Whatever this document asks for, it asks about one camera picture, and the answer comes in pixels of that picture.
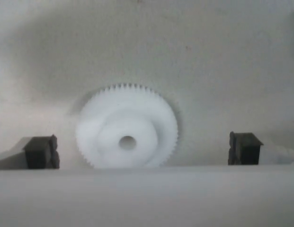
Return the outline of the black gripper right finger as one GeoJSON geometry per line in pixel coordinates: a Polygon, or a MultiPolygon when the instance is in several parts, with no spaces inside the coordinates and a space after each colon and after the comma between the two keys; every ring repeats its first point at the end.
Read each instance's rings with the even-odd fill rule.
{"type": "Polygon", "coordinates": [[[253,133],[230,132],[228,165],[294,164],[294,149],[261,141],[253,133]]]}

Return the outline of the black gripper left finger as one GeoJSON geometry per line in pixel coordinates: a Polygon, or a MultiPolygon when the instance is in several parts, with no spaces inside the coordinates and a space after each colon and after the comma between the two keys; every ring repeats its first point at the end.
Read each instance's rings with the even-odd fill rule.
{"type": "Polygon", "coordinates": [[[58,140],[50,136],[22,137],[0,153],[0,170],[59,169],[58,140]]]}

